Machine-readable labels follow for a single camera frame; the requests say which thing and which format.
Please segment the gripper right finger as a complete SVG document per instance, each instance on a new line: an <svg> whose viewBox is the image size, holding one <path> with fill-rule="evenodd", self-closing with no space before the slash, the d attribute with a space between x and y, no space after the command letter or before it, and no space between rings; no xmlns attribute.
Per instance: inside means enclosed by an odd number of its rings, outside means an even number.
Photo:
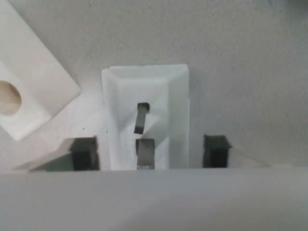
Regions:
<svg viewBox="0 0 308 231"><path fill-rule="evenodd" d="M263 168L265 164L231 145L225 135L203 136L203 168Z"/></svg>

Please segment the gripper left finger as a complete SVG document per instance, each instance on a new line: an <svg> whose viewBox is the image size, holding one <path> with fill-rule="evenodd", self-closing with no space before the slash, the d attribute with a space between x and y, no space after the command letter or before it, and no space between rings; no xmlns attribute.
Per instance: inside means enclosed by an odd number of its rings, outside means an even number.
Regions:
<svg viewBox="0 0 308 231"><path fill-rule="evenodd" d="M100 170L98 138L64 139L49 154L15 167L14 171L93 171Z"/></svg>

